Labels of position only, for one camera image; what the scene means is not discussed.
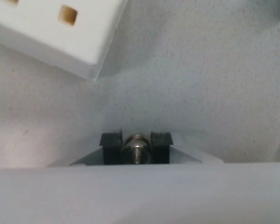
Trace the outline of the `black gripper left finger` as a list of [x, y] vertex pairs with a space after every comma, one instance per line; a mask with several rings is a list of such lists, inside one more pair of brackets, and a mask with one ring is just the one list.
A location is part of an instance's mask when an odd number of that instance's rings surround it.
[[99, 148], [79, 158], [70, 165], [121, 165], [121, 150], [123, 147], [122, 132], [102, 133]]

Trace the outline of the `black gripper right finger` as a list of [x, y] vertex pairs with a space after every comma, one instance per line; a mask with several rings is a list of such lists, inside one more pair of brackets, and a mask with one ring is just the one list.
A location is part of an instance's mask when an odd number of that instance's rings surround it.
[[176, 148], [170, 132], [151, 132], [151, 164], [202, 164], [195, 157]]

